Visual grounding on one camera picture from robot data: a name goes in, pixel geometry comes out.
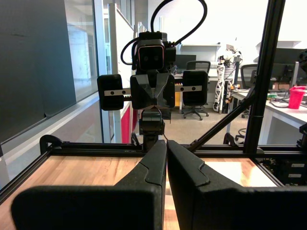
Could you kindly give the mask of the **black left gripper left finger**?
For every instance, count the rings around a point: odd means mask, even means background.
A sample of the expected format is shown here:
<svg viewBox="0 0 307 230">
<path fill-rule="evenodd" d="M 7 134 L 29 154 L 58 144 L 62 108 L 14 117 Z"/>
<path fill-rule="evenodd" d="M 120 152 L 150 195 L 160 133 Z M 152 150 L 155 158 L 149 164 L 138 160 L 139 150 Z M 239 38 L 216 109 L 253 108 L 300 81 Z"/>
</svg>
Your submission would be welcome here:
<svg viewBox="0 0 307 230">
<path fill-rule="evenodd" d="M 157 141 L 113 186 L 36 186 L 11 205 L 18 230 L 161 230 L 167 147 Z"/>
</svg>

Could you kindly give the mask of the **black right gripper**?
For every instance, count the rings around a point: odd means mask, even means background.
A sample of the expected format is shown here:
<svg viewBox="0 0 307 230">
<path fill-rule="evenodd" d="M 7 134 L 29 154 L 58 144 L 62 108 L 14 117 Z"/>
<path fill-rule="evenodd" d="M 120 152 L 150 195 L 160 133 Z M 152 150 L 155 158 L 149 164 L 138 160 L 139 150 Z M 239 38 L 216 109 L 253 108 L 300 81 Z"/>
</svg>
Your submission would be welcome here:
<svg viewBox="0 0 307 230">
<path fill-rule="evenodd" d="M 119 74 L 100 76 L 97 84 L 104 111 L 121 110 L 125 101 L 131 101 L 135 110 L 173 108 L 176 92 L 182 92 L 184 105 L 207 103 L 208 74 L 203 70 L 186 70 L 181 79 L 171 73 L 132 75 L 129 88 L 123 88 Z"/>
</svg>

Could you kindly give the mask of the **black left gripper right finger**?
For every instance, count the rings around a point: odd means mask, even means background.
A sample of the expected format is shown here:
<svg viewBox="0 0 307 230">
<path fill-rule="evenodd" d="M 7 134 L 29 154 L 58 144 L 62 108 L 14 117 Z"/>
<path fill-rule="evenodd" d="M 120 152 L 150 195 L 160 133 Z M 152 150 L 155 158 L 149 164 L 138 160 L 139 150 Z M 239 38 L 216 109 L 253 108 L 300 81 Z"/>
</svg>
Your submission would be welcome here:
<svg viewBox="0 0 307 230">
<path fill-rule="evenodd" d="M 243 187 L 173 140 L 167 156 L 182 230 L 306 229 L 306 187 Z"/>
</svg>

